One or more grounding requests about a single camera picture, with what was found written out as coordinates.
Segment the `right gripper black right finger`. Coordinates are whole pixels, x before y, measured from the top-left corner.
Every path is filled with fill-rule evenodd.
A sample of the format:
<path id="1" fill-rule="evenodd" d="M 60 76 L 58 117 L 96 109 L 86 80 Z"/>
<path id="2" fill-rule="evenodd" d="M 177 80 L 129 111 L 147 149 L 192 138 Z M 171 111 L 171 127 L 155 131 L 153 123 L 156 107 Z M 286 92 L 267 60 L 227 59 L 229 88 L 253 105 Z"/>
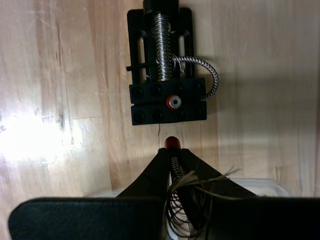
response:
<path id="1" fill-rule="evenodd" d="M 186 210 L 207 240 L 318 240 L 320 200 L 315 197 L 258 196 L 181 150 L 183 167 L 197 183 L 195 202 Z"/>

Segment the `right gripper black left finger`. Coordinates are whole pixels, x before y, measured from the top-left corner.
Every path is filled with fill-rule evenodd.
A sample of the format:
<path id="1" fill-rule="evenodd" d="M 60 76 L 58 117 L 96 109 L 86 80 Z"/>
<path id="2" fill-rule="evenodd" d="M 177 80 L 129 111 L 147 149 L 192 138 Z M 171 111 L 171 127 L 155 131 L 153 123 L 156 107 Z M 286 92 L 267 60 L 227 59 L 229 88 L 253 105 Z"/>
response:
<path id="1" fill-rule="evenodd" d="M 8 218 L 14 240 L 163 240 L 170 155 L 161 148 L 118 196 L 41 197 Z"/>

